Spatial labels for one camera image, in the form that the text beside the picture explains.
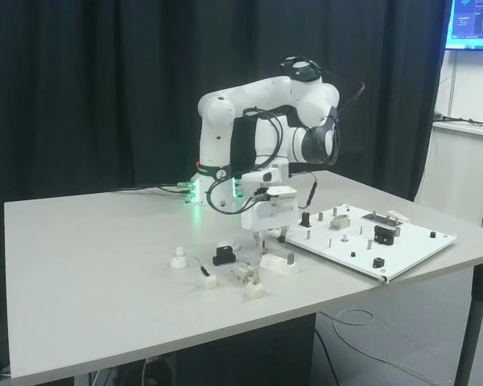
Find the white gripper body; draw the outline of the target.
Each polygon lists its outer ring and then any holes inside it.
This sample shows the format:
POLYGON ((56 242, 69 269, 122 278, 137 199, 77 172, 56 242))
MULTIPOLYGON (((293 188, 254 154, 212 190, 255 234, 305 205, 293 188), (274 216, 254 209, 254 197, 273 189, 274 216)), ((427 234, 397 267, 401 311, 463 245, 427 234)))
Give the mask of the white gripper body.
POLYGON ((285 228, 298 220, 296 199, 277 199, 256 203, 241 214, 241 226, 251 232, 285 228))

